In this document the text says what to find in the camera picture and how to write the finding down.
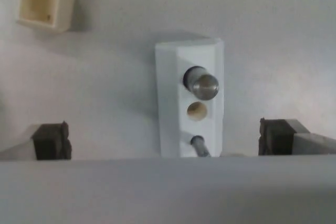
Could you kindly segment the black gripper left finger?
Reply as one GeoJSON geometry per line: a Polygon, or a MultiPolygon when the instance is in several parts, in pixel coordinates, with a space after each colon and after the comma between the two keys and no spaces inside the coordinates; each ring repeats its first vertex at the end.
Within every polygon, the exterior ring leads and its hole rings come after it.
{"type": "Polygon", "coordinates": [[[17,139],[15,145],[1,150],[2,161],[72,159],[69,125],[65,121],[30,125],[17,139]]]}

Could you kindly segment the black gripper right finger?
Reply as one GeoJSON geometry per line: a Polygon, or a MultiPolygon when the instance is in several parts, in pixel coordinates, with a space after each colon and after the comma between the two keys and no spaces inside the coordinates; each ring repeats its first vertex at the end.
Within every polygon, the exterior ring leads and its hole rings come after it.
{"type": "Polygon", "coordinates": [[[296,119],[260,119],[259,156],[335,154],[335,139],[310,132],[296,119]]]}

